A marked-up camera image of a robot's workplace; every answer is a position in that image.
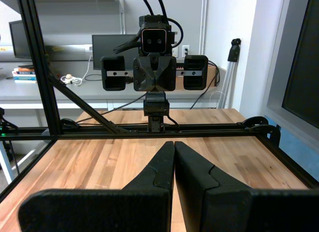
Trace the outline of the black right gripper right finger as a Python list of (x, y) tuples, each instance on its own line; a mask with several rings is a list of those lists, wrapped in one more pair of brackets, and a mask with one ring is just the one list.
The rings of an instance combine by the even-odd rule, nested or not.
[(253, 189), (183, 142), (175, 143), (175, 178), (189, 232), (313, 232), (318, 190)]

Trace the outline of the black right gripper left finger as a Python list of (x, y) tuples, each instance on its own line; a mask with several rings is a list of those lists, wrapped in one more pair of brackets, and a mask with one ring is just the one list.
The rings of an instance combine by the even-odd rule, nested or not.
[(174, 143), (164, 143), (144, 169), (120, 190), (50, 189), (19, 207), (23, 232), (168, 232), (174, 177)]

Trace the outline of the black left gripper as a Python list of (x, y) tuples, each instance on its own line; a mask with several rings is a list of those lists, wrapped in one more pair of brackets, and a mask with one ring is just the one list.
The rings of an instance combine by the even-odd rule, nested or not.
[(175, 57), (153, 53), (136, 57), (132, 69), (126, 70), (123, 56), (103, 57), (101, 71), (105, 90), (124, 90), (126, 78), (131, 77), (135, 91), (174, 91), (178, 76), (183, 77), (185, 90), (203, 90), (207, 83), (208, 58), (187, 55), (179, 70)]

